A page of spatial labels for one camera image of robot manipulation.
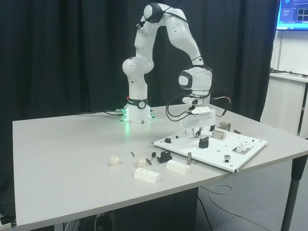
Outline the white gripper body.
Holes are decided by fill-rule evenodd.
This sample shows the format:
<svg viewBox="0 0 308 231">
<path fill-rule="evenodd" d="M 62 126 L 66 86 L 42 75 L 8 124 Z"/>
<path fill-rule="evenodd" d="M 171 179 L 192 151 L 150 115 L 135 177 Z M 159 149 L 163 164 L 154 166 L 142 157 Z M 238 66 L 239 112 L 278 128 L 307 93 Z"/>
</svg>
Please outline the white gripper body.
<svg viewBox="0 0 308 231">
<path fill-rule="evenodd" d="M 213 113 L 202 114 L 202 115 L 189 115 L 181 121 L 182 128 L 200 128 L 210 127 L 215 125 L 216 116 Z"/>
</svg>

